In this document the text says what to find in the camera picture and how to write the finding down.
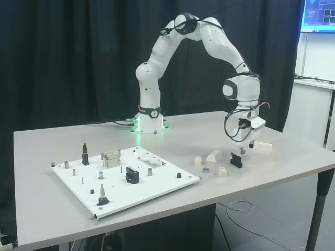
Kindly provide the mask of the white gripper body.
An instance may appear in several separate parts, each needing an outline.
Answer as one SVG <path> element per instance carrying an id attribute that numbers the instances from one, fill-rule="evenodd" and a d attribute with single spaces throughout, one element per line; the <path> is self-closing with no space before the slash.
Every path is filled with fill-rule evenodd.
<path id="1" fill-rule="evenodd" d="M 239 119 L 239 127 L 237 128 L 237 135 L 233 138 L 234 145 L 238 148 L 249 147 L 252 141 L 255 141 L 263 127 L 265 126 L 265 120 L 261 117 L 254 117 L 251 119 Z"/>

